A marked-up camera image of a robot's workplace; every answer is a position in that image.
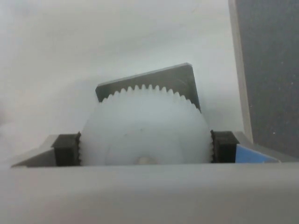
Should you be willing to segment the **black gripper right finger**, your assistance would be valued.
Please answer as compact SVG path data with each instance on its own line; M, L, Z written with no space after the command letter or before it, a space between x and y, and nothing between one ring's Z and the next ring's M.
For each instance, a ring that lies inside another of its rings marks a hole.
M211 131L213 163L298 162L295 157L254 144L243 132Z

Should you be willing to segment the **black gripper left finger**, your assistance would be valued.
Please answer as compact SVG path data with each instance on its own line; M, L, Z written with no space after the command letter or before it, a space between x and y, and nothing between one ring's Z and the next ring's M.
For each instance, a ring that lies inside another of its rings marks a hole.
M81 133L49 135L38 148L14 156L11 167L72 167L80 166Z

